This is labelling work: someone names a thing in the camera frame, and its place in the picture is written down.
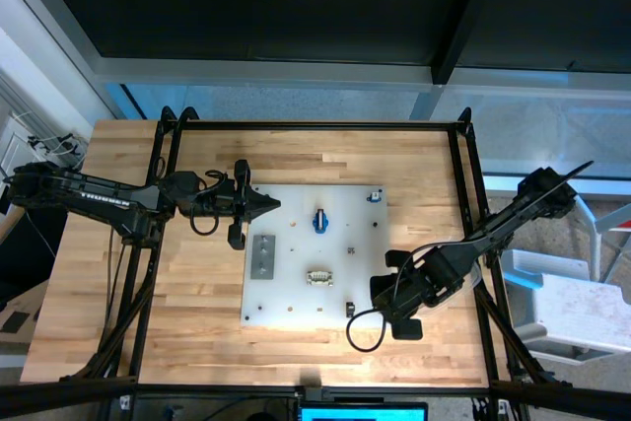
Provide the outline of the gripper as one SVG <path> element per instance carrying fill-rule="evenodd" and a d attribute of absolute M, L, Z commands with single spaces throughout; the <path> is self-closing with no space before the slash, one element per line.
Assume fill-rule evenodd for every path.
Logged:
<path fill-rule="evenodd" d="M 250 167 L 247 160 L 237 160 L 234 177 L 220 186 L 216 198 L 216 216 L 231 219 L 227 240 L 232 249 L 245 248 L 244 225 L 281 206 L 281 201 L 261 193 L 250 185 Z"/>
<path fill-rule="evenodd" d="M 421 340 L 422 321 L 416 314 L 432 297 L 433 287 L 426 276 L 414 268 L 412 253 L 409 251 L 389 250 L 386 253 L 386 266 L 394 268 L 395 273 L 370 279 L 370 294 L 375 296 L 374 308 L 385 316 L 394 340 Z"/>

